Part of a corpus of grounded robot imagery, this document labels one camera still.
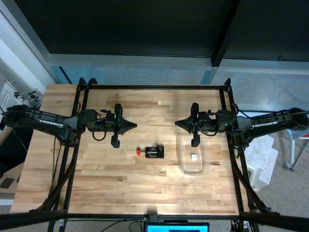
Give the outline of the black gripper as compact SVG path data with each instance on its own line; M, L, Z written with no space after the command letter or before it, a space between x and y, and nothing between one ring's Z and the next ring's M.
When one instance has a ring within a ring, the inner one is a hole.
M123 108L121 104L116 104L114 108L114 113L111 110L101 110L106 116L97 119L93 123L93 139L96 141L103 141L106 138L107 132L113 132L114 135L111 138L111 145L113 148L120 147L120 141L118 139L118 135L120 134L120 126L121 126L121 119L122 119L122 134L128 132L137 127L136 123L130 122L122 117ZM104 136L101 139L95 137L95 132L104 132Z
M193 135L191 147L198 147L200 145L199 132L208 137L213 137L218 133L214 120L210 118L210 111L200 113L199 105L196 102L191 106L190 116L176 121L175 125Z

